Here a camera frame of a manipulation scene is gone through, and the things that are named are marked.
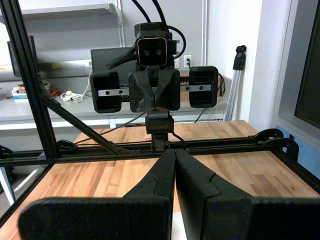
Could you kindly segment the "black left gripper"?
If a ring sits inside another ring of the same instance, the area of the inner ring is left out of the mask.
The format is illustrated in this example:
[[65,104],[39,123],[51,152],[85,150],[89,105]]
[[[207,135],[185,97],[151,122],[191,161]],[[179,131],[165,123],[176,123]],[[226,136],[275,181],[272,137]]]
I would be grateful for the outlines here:
[[195,109],[212,108],[217,103],[218,69],[214,66],[194,66],[187,80],[176,69],[149,66],[130,72],[127,87],[120,87],[116,71],[96,72],[90,76],[94,109],[97,113],[116,113],[123,102],[133,113],[177,111],[181,93],[188,93],[189,105]]

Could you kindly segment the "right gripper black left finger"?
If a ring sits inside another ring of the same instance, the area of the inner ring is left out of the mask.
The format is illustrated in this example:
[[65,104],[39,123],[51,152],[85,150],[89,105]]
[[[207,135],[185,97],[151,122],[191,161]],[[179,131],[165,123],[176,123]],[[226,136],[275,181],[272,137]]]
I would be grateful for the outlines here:
[[175,151],[166,150],[123,197],[50,197],[19,215],[23,240],[169,240]]

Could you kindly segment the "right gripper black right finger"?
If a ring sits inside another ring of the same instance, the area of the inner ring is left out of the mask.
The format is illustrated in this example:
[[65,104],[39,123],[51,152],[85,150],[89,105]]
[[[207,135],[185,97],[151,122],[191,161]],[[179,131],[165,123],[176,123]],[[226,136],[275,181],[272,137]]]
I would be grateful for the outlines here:
[[254,197],[185,150],[176,154],[176,190],[189,240],[316,240],[318,198]]

